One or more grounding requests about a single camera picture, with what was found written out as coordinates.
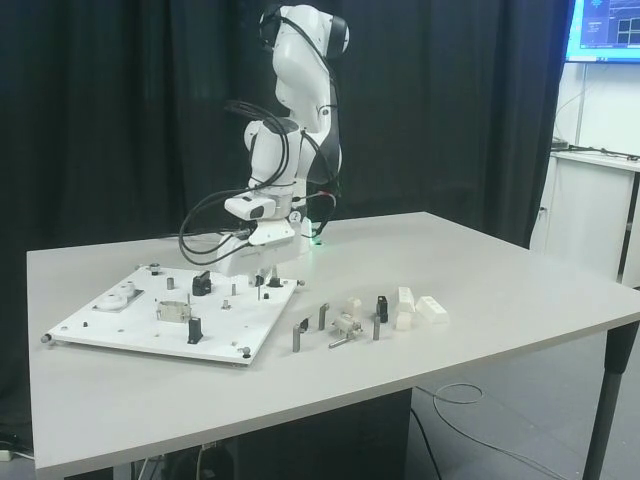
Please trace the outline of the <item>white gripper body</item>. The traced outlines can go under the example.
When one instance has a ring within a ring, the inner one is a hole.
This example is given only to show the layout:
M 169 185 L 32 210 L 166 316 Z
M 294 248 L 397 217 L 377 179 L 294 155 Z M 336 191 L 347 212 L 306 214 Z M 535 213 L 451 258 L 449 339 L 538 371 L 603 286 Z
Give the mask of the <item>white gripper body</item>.
M 303 254 L 300 236 L 269 245 L 250 245 L 233 235 L 223 237 L 226 241 L 217 250 L 215 270 L 222 275 L 257 274 L 261 270 L 295 260 Z

